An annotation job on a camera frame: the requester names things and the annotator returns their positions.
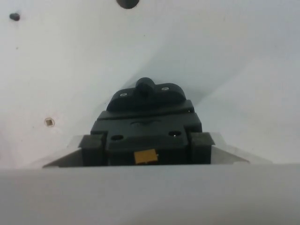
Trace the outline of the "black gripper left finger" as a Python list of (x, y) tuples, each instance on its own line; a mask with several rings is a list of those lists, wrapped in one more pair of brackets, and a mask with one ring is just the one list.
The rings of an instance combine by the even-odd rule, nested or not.
[(43, 167), (91, 167), (104, 165), (105, 135), (75, 136), (63, 150), (45, 158)]

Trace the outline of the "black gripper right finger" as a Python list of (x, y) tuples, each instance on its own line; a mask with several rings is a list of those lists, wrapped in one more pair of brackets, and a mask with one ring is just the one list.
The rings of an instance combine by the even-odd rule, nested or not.
[(197, 165), (249, 164), (250, 159), (241, 150), (229, 146), (220, 133), (193, 132), (189, 134), (191, 163)]

